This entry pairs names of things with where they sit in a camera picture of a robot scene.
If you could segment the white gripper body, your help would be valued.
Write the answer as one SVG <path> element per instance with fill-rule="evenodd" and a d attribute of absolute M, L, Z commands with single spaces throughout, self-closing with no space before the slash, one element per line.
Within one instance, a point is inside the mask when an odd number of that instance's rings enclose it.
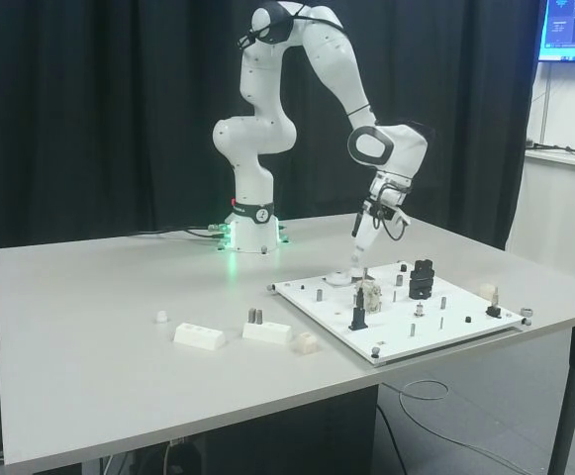
<path fill-rule="evenodd" d="M 352 229 L 354 249 L 352 252 L 352 262 L 360 263 L 364 254 L 374 243 L 379 234 L 375 228 L 371 216 L 356 216 Z"/>

